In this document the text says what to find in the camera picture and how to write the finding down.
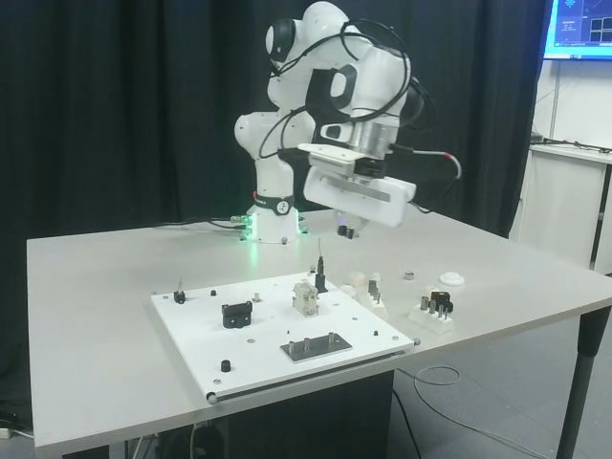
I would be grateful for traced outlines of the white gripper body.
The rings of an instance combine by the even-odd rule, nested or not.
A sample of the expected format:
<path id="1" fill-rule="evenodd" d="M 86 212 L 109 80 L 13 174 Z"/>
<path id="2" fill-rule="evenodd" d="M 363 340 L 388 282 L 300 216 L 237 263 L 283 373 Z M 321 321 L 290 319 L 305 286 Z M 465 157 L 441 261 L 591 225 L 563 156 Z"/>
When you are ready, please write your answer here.
<path id="1" fill-rule="evenodd" d="M 360 181 L 311 167 L 303 193 L 310 202 L 396 228 L 415 196 L 415 185 L 392 177 Z"/>

